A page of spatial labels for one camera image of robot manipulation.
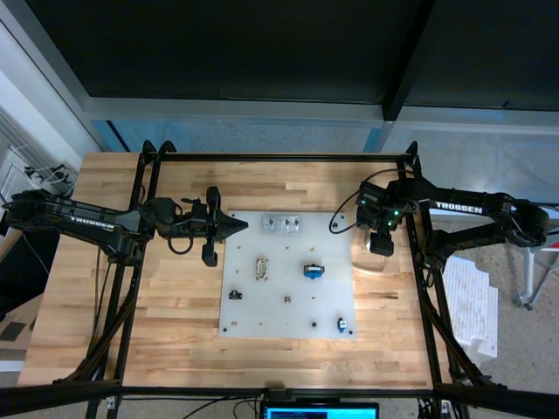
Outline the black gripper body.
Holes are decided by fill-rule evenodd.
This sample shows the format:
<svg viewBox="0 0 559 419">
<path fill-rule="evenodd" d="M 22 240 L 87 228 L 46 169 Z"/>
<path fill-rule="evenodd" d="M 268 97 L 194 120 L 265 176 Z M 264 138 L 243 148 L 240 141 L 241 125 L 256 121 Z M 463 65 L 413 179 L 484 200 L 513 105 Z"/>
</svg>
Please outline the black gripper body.
<svg viewBox="0 0 559 419">
<path fill-rule="evenodd" d="M 356 204 L 356 226 L 370 230 L 369 251 L 383 257 L 391 257 L 394 243 L 391 238 L 394 210 L 386 204 L 386 190 L 370 182 L 361 182 Z"/>
<path fill-rule="evenodd" d="M 186 216 L 186 231 L 188 238 L 205 238 L 202 246 L 202 260 L 206 266 L 217 266 L 217 213 L 220 209 L 220 194 L 217 187 L 209 187 L 206 191 L 206 204 L 200 199 L 184 198 L 184 203 L 191 205 L 190 213 Z"/>
</svg>

